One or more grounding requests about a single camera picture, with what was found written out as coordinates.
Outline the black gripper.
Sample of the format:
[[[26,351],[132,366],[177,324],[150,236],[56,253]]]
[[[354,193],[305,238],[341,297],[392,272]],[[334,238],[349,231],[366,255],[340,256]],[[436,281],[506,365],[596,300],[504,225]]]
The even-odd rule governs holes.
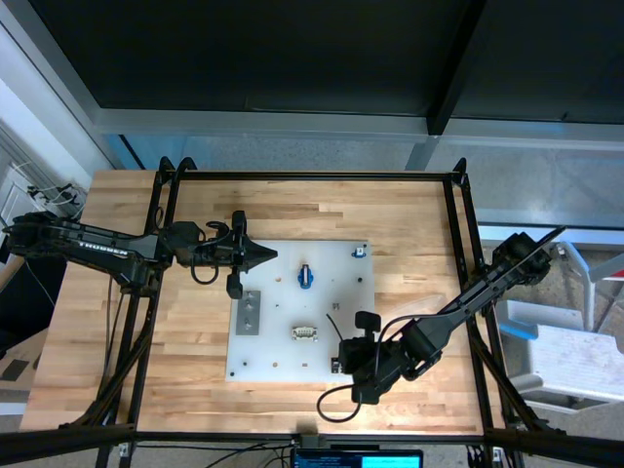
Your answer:
[[[243,211],[232,214],[228,229],[220,227],[217,230],[214,267],[218,271],[223,268],[230,269],[226,277],[226,292],[232,299],[240,299],[243,295],[240,273],[243,271],[244,261],[245,269],[251,270],[278,256],[277,251],[246,238],[246,234],[247,218]]]
[[[352,377],[351,396],[354,403],[377,405],[381,396],[389,391],[389,387],[380,380],[375,370],[375,335],[381,331],[381,317],[371,312],[358,311],[355,314],[355,327],[364,334],[339,342],[339,360],[343,361],[340,364],[341,370]]]

